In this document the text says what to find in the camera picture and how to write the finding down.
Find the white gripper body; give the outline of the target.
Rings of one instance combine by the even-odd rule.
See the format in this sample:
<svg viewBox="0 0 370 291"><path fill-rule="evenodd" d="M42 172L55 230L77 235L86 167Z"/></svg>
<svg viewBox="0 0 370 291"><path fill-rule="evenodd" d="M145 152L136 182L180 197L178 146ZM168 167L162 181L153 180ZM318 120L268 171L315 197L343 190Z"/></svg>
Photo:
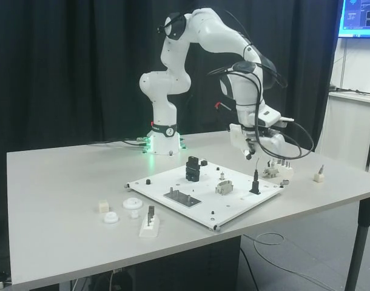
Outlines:
<svg viewBox="0 0 370 291"><path fill-rule="evenodd" d="M261 152L261 146L270 152L281 152L286 143L283 135L277 130L259 129L259 144L254 131L247 131L239 124L230 124L229 127L231 145L242 152Z"/></svg>

